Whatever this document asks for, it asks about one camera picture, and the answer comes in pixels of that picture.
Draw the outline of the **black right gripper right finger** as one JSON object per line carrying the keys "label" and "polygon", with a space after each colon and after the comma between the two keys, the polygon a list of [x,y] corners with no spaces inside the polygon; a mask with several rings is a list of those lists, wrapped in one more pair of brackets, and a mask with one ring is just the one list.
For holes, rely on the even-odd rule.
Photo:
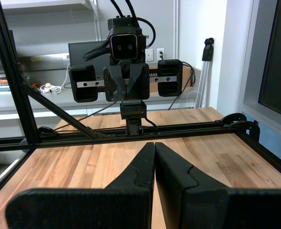
{"label": "black right gripper right finger", "polygon": [[231,188],[156,143],[156,181],[169,229],[281,229],[281,189]]}

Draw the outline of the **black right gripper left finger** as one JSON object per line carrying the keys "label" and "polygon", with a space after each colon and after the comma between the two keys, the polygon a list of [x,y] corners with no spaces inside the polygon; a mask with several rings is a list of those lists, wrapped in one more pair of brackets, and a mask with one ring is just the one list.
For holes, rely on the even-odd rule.
{"label": "black right gripper left finger", "polygon": [[154,189],[154,143],[146,143],[103,189],[33,188],[5,209],[10,229],[149,229]]}

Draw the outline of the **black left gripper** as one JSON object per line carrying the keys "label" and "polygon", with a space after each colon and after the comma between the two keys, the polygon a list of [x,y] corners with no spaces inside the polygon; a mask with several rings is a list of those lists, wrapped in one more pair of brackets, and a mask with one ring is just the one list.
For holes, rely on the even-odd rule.
{"label": "black left gripper", "polygon": [[150,84],[156,83],[161,97],[178,96],[182,92],[182,62],[177,59],[161,60],[156,69],[146,63],[121,61],[104,67],[103,77],[96,77],[93,65],[71,68],[70,83],[74,100],[78,103],[94,102],[103,91],[108,102],[147,100]]}

